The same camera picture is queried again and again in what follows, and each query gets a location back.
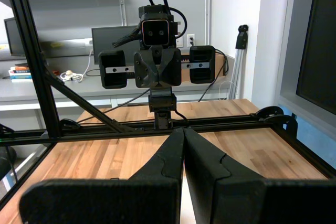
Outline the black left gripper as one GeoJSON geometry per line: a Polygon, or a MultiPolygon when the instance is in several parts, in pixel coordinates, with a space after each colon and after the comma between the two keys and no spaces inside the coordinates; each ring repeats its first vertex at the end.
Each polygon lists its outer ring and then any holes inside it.
{"type": "Polygon", "coordinates": [[[124,51],[99,53],[102,86],[121,89],[128,79],[138,88],[169,88],[182,83],[182,70],[188,69],[190,82],[211,83],[215,79],[216,52],[213,46],[192,46],[188,55],[177,48],[152,46],[134,54],[133,65],[127,65],[124,51]]]}

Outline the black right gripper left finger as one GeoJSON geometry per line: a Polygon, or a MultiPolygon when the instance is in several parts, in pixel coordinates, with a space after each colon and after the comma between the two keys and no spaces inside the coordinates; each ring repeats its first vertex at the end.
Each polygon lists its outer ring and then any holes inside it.
{"type": "Polygon", "coordinates": [[[184,131],[129,179],[49,179],[19,201],[23,223],[179,223],[184,131]]]}

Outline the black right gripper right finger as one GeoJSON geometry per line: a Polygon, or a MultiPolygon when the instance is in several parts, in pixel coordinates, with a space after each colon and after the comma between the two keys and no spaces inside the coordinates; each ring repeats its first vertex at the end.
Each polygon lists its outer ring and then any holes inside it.
{"type": "Polygon", "coordinates": [[[268,179],[194,130],[185,173],[197,223],[335,223],[335,180],[268,179]]]}

